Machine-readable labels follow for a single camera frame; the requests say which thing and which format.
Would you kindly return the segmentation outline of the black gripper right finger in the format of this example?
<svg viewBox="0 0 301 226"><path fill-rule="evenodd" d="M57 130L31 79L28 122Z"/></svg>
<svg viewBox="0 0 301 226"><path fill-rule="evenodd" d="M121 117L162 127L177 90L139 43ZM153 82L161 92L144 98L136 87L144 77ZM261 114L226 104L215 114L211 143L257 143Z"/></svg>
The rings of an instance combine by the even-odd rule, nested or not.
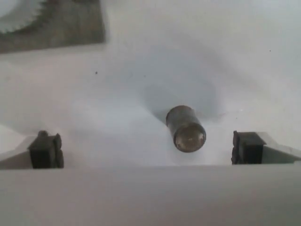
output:
<svg viewBox="0 0 301 226"><path fill-rule="evenodd" d="M266 132L233 132L231 162L238 164L291 164L301 162L301 151L277 143Z"/></svg>

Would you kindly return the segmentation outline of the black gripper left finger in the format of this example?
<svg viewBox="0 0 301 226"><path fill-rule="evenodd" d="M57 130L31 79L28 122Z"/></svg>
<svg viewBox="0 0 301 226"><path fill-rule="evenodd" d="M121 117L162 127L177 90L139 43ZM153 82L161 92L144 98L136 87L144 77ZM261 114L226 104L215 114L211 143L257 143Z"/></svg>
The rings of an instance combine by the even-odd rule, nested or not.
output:
<svg viewBox="0 0 301 226"><path fill-rule="evenodd" d="M64 156L60 134L41 130L26 137L15 149L0 154L2 170L63 169Z"/></svg>

